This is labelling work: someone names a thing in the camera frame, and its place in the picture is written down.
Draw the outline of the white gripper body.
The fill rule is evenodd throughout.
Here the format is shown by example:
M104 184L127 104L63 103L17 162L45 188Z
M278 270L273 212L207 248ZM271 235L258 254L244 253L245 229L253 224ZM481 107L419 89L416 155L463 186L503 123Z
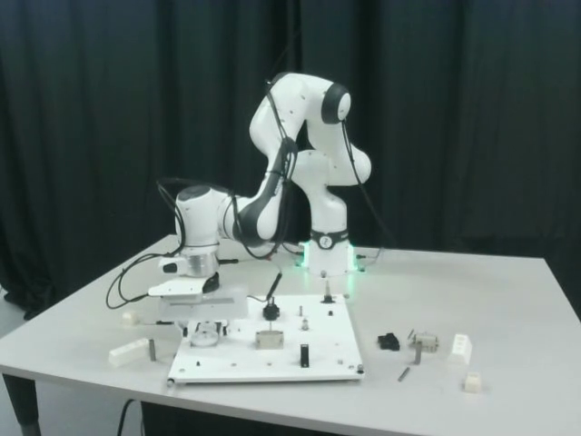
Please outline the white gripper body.
M248 302L244 293L160 297L159 309L163 321L229 321L245 318Z

